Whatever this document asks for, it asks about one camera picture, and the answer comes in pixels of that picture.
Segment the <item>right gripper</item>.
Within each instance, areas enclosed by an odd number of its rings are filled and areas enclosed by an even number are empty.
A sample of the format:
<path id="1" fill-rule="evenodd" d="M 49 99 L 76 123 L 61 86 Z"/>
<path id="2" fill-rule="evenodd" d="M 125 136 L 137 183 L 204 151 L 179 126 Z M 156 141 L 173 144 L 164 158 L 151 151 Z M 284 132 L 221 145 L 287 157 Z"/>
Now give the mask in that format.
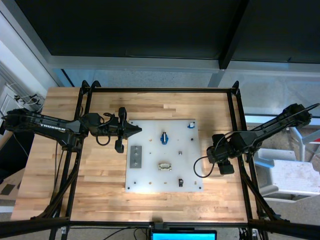
<path id="1" fill-rule="evenodd" d="M 206 154 L 211 164 L 222 163 L 234 157 L 234 151 L 224 134 L 212 136 L 212 146 L 206 149 Z"/>

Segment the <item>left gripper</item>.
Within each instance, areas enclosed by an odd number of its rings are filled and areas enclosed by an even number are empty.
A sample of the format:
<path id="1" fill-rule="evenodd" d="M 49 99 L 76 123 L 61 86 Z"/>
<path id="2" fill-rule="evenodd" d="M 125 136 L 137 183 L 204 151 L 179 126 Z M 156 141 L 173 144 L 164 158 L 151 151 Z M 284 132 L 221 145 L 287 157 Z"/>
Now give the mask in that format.
<path id="1" fill-rule="evenodd" d="M 118 110 L 118 117 L 117 117 L 117 140 L 115 141 L 115 150 L 117 153 L 122 154 L 124 152 L 124 145 L 123 139 L 125 138 L 125 130 L 127 125 L 127 111 L 125 107 L 120 107 Z M 128 137 L 131 137 L 135 134 L 138 134 L 142 131 L 142 128 L 138 125 L 128 125 L 128 129 L 130 132 L 128 133 Z"/>

